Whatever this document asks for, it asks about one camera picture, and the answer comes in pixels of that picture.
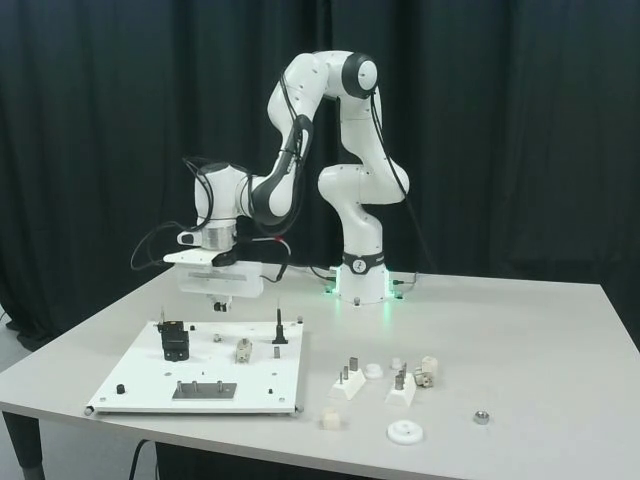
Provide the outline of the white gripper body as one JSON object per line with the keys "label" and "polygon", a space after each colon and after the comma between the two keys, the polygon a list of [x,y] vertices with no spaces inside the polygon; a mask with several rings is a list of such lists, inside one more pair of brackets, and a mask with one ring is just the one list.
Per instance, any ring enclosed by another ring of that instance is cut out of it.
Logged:
{"label": "white gripper body", "polygon": [[226,267],[176,266],[182,291],[208,295],[260,295],[263,292],[263,265],[235,263]]}

